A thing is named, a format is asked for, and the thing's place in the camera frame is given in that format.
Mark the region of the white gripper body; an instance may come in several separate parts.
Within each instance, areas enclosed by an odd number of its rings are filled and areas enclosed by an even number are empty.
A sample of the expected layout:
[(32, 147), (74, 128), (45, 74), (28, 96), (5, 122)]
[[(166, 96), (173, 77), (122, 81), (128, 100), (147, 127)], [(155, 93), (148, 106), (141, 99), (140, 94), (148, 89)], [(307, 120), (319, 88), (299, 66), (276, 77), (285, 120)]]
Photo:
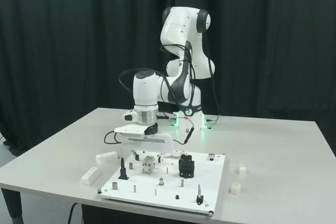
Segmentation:
[(122, 134), (121, 147), (130, 151), (145, 151), (155, 153), (172, 153), (174, 150), (174, 134), (161, 132), (153, 135)]

